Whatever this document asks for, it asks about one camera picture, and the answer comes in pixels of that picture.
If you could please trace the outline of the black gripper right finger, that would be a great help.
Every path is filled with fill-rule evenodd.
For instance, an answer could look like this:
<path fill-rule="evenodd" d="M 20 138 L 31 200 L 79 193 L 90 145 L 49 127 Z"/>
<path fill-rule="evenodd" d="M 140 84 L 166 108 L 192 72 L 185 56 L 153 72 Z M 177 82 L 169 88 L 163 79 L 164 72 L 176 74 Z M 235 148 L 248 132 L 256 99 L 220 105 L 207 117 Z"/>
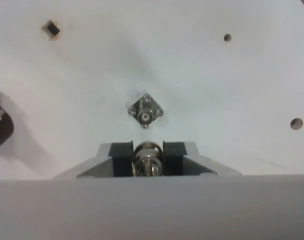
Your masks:
<path fill-rule="evenodd" d="M 241 172 L 199 153 L 193 141 L 163 143 L 165 176 L 240 176 Z"/>

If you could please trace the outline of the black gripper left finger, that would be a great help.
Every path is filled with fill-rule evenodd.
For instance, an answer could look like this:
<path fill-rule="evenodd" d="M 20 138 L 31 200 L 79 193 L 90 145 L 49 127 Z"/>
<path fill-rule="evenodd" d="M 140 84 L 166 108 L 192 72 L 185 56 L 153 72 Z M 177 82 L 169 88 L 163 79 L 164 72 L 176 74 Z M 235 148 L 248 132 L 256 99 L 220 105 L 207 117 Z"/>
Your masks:
<path fill-rule="evenodd" d="M 133 142 L 102 143 L 97 154 L 54 179 L 119 178 L 133 175 Z"/>

